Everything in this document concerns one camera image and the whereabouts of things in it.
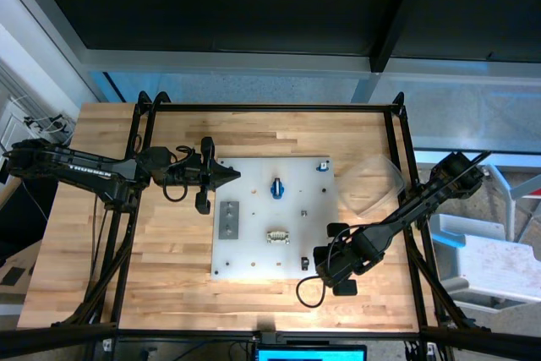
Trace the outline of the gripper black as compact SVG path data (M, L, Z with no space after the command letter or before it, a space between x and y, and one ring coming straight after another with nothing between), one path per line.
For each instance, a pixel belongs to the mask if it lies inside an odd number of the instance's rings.
M211 137L204 137L200 143L200 153L192 150L183 162L183 186L185 192L189 187L199 187L195 195L195 209L201 215L210 214L210 201L208 192L211 190L211 164L215 157L215 144ZM216 188L230 183L241 177L241 172L227 161L215 161Z
M352 226L346 223L329 223L326 234L331 241L313 249L316 275L323 282L324 288L330 288L336 297L358 294L357 283L351 278L355 256L348 252L347 245L351 230Z

